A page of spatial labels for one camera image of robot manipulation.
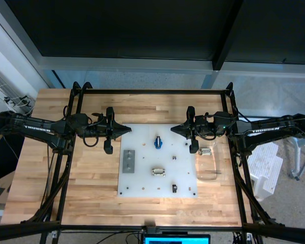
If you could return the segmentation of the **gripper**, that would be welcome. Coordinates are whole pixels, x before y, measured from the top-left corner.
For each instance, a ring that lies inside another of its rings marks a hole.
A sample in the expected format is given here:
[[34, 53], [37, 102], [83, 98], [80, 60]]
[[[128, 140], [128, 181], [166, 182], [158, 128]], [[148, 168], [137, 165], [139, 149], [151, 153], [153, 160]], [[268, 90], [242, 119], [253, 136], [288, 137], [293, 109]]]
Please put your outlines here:
[[180, 125], [172, 127], [171, 131], [185, 137], [186, 139], [190, 139], [190, 153], [195, 154], [199, 150], [199, 142], [196, 139], [197, 136], [199, 136], [203, 140], [212, 141], [216, 138], [216, 134], [213, 131], [206, 131], [205, 135], [201, 134], [204, 129], [207, 129], [207, 122], [202, 116], [202, 129], [197, 129], [197, 120], [195, 119], [195, 108], [193, 106], [189, 106], [187, 109], [187, 119], [188, 121], [185, 121]]
[[[104, 152], [108, 155], [113, 153], [113, 147], [111, 145], [112, 134], [113, 134], [113, 126], [112, 121], [114, 120], [114, 110], [112, 107], [108, 107], [106, 109], [106, 115], [102, 113], [92, 113], [93, 116], [97, 117], [97, 121], [90, 124], [87, 128], [91, 131], [91, 133], [95, 136], [97, 141], [99, 137], [105, 137], [104, 141]], [[131, 132], [131, 128], [114, 123], [114, 139]]]

